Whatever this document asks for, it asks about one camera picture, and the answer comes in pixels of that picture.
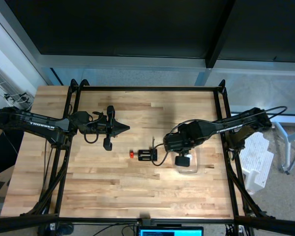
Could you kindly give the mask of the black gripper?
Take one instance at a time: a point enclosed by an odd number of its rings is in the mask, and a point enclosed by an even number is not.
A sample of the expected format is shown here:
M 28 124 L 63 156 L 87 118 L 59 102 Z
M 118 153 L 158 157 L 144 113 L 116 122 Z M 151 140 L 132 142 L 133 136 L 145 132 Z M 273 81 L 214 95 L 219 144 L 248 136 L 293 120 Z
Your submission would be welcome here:
M 122 124 L 114 118 L 115 110 L 114 107 L 110 105 L 107 107 L 107 114 L 103 115 L 98 122 L 98 134 L 106 136 L 103 140 L 103 147 L 105 150 L 112 150 L 113 145 L 111 143 L 111 136 L 113 133 L 113 127 L 118 127 L 114 129 L 114 136 L 130 129 L 128 125 Z
M 166 152 L 175 152 L 175 165 L 178 167 L 189 167 L 190 157 L 187 157 L 190 150 L 190 140 L 187 134 L 177 132 L 169 133 L 163 138 Z

